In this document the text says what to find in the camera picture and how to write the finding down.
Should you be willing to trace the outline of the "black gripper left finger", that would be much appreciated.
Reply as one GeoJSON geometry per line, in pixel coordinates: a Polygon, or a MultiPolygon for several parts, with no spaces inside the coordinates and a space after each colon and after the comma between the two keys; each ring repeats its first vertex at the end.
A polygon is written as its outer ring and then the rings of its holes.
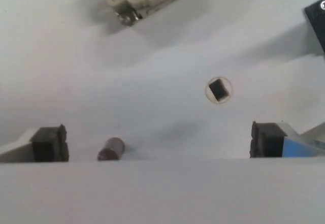
{"type": "Polygon", "coordinates": [[[68,162],[67,130],[59,126],[28,129],[18,140],[1,146],[2,163],[68,162]]]}

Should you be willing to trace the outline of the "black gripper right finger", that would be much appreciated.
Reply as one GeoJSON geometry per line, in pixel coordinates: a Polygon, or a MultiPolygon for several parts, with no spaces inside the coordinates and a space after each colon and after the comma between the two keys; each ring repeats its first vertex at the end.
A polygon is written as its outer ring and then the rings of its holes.
{"type": "Polygon", "coordinates": [[[299,134],[287,123],[257,123],[251,128],[250,157],[324,157],[324,123],[299,134]]]}

